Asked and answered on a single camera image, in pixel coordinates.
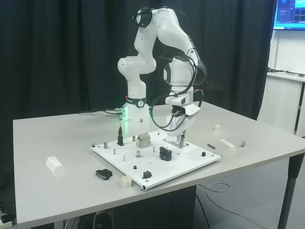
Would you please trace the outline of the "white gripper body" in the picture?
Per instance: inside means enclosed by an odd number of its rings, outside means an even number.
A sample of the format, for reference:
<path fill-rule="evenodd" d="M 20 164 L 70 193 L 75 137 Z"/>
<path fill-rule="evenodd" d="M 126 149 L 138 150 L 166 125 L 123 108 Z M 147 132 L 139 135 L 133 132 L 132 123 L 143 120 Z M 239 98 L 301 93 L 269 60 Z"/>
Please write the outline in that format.
<path fill-rule="evenodd" d="M 188 123 L 189 117 L 187 115 L 181 116 L 167 116 L 165 127 L 166 140 L 180 140 L 181 134 L 186 130 L 186 124 Z"/>

